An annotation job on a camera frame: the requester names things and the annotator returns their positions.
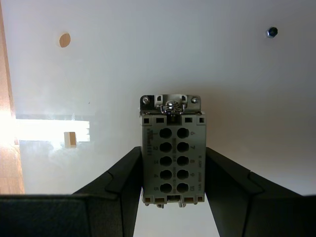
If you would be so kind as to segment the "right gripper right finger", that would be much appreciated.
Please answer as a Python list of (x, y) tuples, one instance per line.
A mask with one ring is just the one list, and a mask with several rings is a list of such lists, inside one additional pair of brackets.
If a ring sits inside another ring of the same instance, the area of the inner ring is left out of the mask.
[(316, 197), (302, 196), (206, 148), (205, 192), (222, 237), (314, 237)]

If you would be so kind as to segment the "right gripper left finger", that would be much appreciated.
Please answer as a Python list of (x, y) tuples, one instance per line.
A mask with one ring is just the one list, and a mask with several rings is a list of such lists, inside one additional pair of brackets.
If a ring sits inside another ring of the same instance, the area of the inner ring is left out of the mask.
[(135, 147), (71, 195), (1, 195), (2, 237), (131, 237), (143, 166)]

